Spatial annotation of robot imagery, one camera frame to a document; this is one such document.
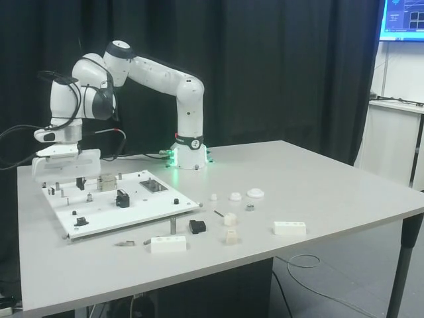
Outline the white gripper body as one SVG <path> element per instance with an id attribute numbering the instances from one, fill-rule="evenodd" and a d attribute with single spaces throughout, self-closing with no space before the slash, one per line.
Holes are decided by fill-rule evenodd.
<path id="1" fill-rule="evenodd" d="M 34 181 L 64 181 L 98 176 L 101 172 L 99 149 L 83 150 L 76 156 L 62 158 L 34 158 Z"/>

